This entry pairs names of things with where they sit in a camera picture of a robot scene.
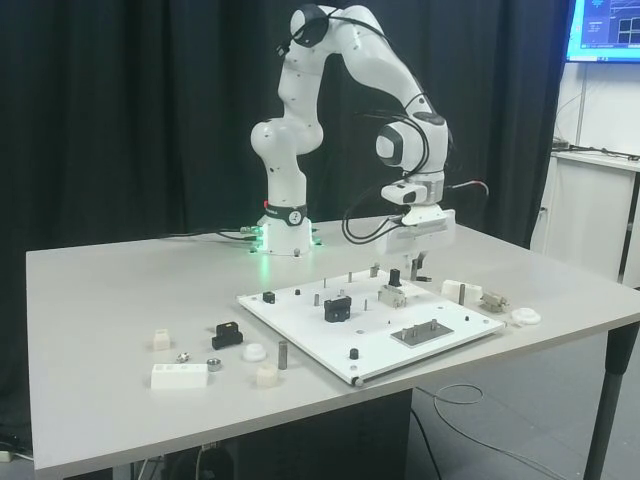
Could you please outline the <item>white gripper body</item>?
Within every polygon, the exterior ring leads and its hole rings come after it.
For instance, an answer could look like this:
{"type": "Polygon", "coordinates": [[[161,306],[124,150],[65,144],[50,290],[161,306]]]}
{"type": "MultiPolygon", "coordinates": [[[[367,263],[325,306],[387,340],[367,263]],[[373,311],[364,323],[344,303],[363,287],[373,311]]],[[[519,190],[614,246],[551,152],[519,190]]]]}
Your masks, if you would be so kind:
{"type": "Polygon", "coordinates": [[[377,240],[381,255],[418,256],[451,244],[456,233],[456,213],[440,207],[412,207],[389,233],[377,240]]]}

